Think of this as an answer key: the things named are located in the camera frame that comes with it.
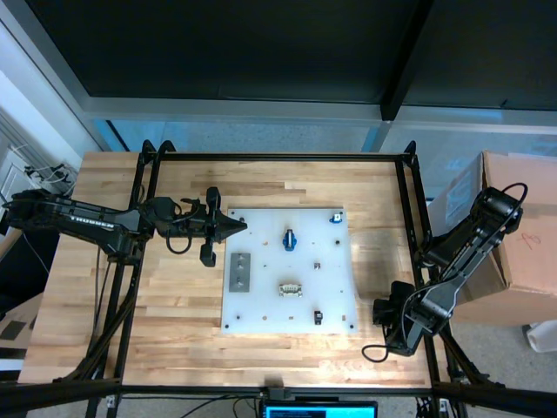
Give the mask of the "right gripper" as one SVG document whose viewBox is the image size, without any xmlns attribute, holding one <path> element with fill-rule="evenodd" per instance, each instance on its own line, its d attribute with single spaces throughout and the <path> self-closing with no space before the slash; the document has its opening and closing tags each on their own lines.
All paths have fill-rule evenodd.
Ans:
<svg viewBox="0 0 557 418">
<path fill-rule="evenodd" d="M 412 350 L 403 340 L 401 331 L 402 308 L 407 297 L 414 292 L 414 286 L 402 281 L 391 284 L 387 299 L 376 299 L 372 305 L 372 322 L 381 326 L 387 351 L 403 356 L 412 355 Z"/>
</svg>

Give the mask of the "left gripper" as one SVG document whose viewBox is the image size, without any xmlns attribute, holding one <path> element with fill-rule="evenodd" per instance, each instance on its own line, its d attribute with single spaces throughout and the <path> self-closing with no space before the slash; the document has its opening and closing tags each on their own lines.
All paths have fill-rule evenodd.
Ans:
<svg viewBox="0 0 557 418">
<path fill-rule="evenodd" d="M 202 231 L 204 234 L 204 244 L 200 247 L 200 260 L 205 267 L 216 266 L 216 254 L 213 251 L 213 244 L 219 241 L 218 217 L 221 215 L 221 194 L 216 186 L 209 187 L 205 195 L 205 203 L 201 205 L 204 224 Z M 223 215 L 223 225 L 226 229 L 223 232 L 223 239 L 228 239 L 232 235 L 241 233 L 247 229 L 247 224 L 238 219 Z"/>
</svg>

